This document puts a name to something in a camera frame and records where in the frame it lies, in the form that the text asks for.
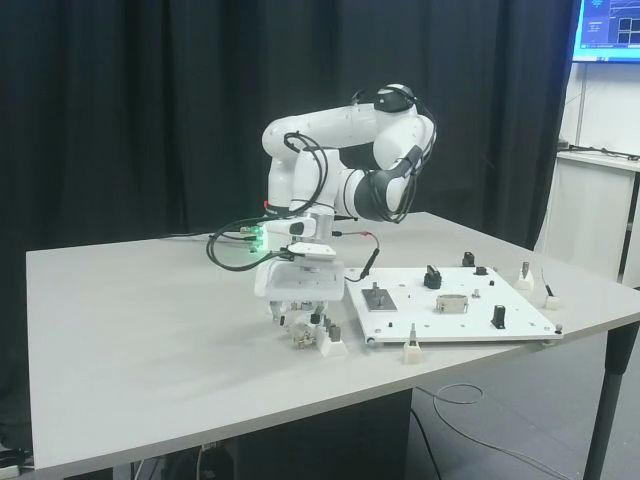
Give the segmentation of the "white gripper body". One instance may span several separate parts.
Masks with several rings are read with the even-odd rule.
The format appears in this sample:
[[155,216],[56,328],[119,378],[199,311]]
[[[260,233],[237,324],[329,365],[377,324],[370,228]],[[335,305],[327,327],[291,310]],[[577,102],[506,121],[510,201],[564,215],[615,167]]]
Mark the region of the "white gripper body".
[[254,293],[271,302],[339,301],[344,284],[341,261],[269,260],[257,267]]

